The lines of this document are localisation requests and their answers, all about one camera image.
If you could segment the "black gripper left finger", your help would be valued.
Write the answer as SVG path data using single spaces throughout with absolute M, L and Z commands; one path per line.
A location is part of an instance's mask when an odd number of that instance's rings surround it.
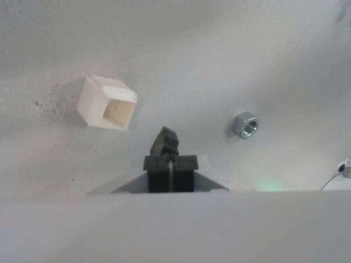
M 169 191 L 169 165 L 167 158 L 145 156 L 132 162 L 121 175 L 93 188 L 88 195 L 133 193 L 164 193 Z

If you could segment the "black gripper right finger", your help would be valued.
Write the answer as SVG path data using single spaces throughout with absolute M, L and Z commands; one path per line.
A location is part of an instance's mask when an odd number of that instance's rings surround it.
M 179 156 L 172 167 L 172 192 L 254 192 L 255 188 L 226 177 L 207 155 Z

